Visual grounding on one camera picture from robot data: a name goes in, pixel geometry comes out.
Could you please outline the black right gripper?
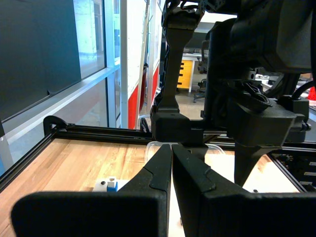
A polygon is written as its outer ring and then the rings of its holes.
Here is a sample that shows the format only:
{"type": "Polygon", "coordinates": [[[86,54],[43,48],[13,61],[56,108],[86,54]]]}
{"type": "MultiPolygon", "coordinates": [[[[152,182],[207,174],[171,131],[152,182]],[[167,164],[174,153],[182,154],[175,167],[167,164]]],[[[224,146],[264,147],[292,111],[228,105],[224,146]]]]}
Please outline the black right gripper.
{"type": "MultiPolygon", "coordinates": [[[[301,143],[311,126],[305,115],[284,108],[277,101],[257,113],[229,99],[224,117],[213,112],[211,120],[190,120],[180,113],[155,112],[152,114],[152,134],[160,142],[198,144],[203,135],[226,133],[235,145],[235,184],[243,186],[258,160],[281,147],[285,142],[301,143]]],[[[205,162],[208,146],[183,145],[195,157],[205,162]]]]}

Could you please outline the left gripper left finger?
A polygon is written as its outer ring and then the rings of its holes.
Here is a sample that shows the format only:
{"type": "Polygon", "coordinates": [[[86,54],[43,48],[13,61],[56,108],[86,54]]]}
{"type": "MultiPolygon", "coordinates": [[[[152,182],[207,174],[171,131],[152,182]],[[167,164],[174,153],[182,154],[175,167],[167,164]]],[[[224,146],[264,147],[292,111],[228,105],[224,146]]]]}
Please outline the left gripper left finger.
{"type": "Polygon", "coordinates": [[[37,192],[11,211],[18,237],[165,237],[172,151],[163,145],[117,192],[37,192]]]}

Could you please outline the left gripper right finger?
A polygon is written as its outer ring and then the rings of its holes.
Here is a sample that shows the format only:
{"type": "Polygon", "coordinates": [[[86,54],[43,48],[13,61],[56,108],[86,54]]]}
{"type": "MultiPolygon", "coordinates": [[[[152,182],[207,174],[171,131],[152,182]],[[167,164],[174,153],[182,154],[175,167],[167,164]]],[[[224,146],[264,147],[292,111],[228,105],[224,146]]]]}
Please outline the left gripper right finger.
{"type": "Polygon", "coordinates": [[[173,184],[188,237],[313,237],[314,193],[251,193],[179,145],[173,184]]]}

